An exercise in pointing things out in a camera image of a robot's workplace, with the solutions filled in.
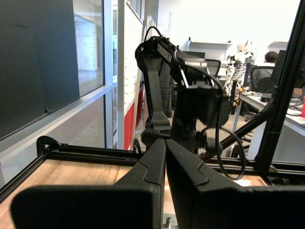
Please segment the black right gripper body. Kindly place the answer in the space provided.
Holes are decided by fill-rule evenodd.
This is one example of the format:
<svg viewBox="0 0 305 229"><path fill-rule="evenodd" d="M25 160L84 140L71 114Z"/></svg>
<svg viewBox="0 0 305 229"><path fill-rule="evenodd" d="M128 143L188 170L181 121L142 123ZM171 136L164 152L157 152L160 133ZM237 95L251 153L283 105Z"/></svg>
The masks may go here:
<svg viewBox="0 0 305 229"><path fill-rule="evenodd" d="M200 120L207 128L215 128L219 119L223 126L229 119L229 98L220 98L216 91L200 89L179 90L176 96L171 127L171 139L197 153L206 142L206 134L196 131Z"/></svg>

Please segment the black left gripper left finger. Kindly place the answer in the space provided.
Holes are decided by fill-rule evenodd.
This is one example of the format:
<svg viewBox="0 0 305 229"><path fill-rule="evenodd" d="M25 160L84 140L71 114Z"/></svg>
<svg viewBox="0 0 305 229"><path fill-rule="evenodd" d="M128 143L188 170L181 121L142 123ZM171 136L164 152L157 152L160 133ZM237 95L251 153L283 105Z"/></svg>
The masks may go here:
<svg viewBox="0 0 305 229"><path fill-rule="evenodd" d="M18 229L159 229L166 145L156 140L111 186L33 186L10 206Z"/></svg>

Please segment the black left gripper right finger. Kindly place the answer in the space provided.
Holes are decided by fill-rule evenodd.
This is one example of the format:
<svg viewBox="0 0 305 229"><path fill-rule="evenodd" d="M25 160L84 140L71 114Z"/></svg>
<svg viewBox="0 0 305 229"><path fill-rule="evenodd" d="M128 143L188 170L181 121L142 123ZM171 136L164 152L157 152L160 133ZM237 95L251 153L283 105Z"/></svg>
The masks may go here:
<svg viewBox="0 0 305 229"><path fill-rule="evenodd" d="M304 186L243 187L166 140L166 170L181 229L302 229Z"/></svg>

